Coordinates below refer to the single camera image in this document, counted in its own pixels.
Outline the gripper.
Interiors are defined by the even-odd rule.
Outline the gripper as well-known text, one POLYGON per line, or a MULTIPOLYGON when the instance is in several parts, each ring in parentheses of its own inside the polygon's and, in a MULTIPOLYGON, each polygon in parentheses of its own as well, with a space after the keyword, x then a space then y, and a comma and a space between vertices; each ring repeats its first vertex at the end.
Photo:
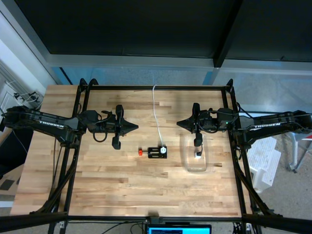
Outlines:
POLYGON ((203 141, 202 133, 199 129, 198 117, 200 114, 199 103, 193 104, 192 114, 189 118, 178 121, 177 126, 189 131, 190 133, 195 133, 194 146, 200 147, 203 141))
POLYGON ((130 123, 123 118, 124 110, 122 105, 116 106, 116 120, 115 120, 115 136, 112 138, 112 147, 114 149, 121 148, 121 142, 119 141, 119 137, 125 136, 131 131, 138 129, 138 125, 130 123))

